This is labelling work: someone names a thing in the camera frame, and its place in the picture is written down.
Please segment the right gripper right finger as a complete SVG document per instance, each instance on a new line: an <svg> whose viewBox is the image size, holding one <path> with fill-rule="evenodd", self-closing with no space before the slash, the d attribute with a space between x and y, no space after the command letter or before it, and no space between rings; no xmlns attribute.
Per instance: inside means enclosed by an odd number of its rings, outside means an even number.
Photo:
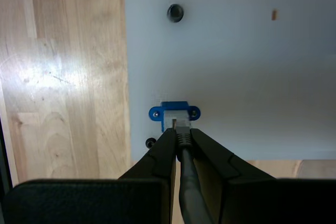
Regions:
<svg viewBox="0 0 336 224"><path fill-rule="evenodd" d="M335 180L277 179L199 129L191 136L215 223L335 223Z"/></svg>

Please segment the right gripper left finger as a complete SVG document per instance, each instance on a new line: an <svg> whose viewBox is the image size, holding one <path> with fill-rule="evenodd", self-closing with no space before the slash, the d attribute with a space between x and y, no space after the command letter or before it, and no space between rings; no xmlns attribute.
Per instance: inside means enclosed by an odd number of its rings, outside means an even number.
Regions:
<svg viewBox="0 0 336 224"><path fill-rule="evenodd" d="M36 179L4 198L6 223L170 223L176 133L166 130L118 179Z"/></svg>

